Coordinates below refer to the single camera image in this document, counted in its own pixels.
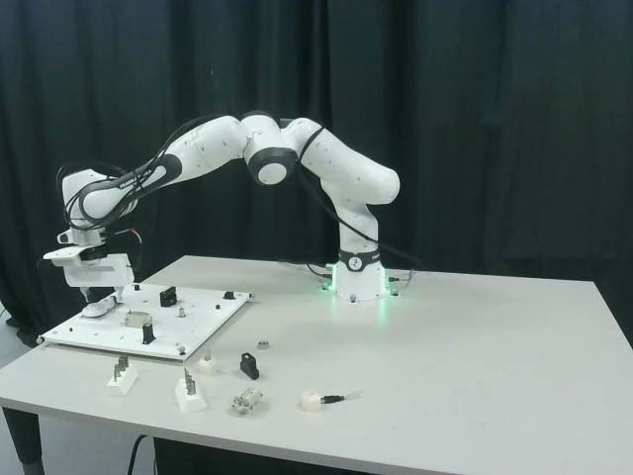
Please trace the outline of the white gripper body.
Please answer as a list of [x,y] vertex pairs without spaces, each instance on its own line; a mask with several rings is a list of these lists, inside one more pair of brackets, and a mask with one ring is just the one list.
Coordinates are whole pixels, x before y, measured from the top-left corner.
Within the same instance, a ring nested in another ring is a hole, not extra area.
[[125,253],[109,254],[93,261],[76,261],[63,267],[70,287],[125,287],[133,283],[133,269]]

